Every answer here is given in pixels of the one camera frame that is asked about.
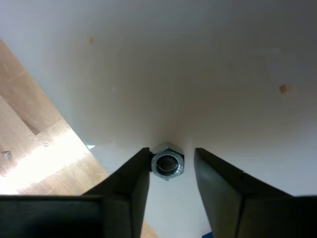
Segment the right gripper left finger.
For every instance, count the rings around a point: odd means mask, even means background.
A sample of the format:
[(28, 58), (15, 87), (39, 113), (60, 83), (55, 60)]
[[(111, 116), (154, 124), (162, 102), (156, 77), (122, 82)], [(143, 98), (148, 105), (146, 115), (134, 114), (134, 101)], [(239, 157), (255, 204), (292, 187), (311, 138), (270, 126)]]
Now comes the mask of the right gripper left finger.
[(3, 195), (3, 238), (138, 238), (150, 183), (143, 148), (80, 196)]

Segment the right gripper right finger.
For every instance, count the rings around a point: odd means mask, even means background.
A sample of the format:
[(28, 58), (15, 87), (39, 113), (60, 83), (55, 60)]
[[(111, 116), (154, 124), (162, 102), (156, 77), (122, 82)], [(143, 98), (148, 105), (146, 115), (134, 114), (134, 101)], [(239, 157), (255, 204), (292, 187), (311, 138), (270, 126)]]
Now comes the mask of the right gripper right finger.
[(315, 238), (316, 196), (292, 196), (203, 148), (195, 149), (198, 189), (215, 238)]

